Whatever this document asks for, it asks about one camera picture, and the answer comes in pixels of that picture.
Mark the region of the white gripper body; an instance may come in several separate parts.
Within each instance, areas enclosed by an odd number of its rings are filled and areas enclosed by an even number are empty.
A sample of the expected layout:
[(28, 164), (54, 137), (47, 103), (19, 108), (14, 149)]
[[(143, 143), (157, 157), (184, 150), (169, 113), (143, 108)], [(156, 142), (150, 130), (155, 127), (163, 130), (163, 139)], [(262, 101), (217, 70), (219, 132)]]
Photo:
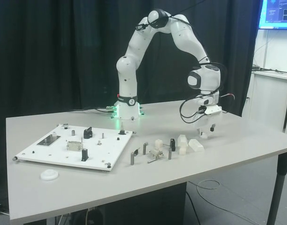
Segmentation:
[(197, 120), (195, 122), (196, 129), (203, 128), (203, 127), (210, 128), (213, 124), (216, 124), (218, 122), (218, 114), (216, 113), (216, 114), (204, 115), (204, 114), (198, 113), (195, 116), (195, 119)]

